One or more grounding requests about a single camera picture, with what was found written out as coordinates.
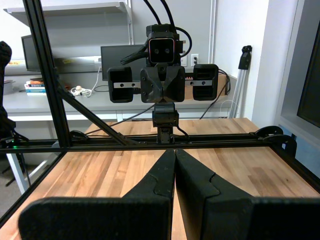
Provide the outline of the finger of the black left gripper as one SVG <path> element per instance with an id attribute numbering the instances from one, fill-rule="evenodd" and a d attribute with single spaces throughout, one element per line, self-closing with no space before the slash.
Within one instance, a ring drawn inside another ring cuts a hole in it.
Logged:
<path id="1" fill-rule="evenodd" d="M 163 86 L 156 67 L 145 67 L 140 72 L 140 92 L 143 103 L 159 103 Z"/>
<path id="2" fill-rule="evenodd" d="M 163 84 L 163 99 L 166 102 L 183 102 L 185 100 L 185 68 L 168 66 Z"/>

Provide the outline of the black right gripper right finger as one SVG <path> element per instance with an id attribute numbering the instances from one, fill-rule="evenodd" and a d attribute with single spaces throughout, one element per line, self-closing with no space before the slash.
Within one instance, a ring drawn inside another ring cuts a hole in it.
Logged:
<path id="1" fill-rule="evenodd" d="M 317 240 L 318 198 L 254 197 L 182 149 L 176 191 L 189 240 Z"/>

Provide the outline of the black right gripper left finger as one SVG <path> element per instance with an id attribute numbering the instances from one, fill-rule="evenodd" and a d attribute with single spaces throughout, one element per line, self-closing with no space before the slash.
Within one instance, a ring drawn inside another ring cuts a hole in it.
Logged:
<path id="1" fill-rule="evenodd" d="M 175 152 L 166 150 L 123 197 L 48 197 L 19 215 L 23 240 L 169 240 Z"/>

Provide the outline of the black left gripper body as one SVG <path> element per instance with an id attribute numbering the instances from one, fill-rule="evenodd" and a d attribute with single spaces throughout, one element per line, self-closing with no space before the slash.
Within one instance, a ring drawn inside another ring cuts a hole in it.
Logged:
<path id="1" fill-rule="evenodd" d="M 157 68 L 158 75 L 162 84 L 162 100 L 159 103 L 166 102 L 163 99 L 163 85 L 166 79 L 166 64 L 148 66 Z M 108 87 L 109 98 L 113 103 L 129 103 L 133 100 L 135 90 L 141 95 L 141 71 L 140 81 L 133 81 L 132 69 L 130 67 L 112 67 L 108 69 Z M 191 73 L 191 79 L 187 80 L 189 75 L 185 71 L 185 91 L 186 86 L 192 87 L 192 97 L 196 101 L 211 101 L 218 95 L 219 68 L 215 64 L 196 64 Z"/>

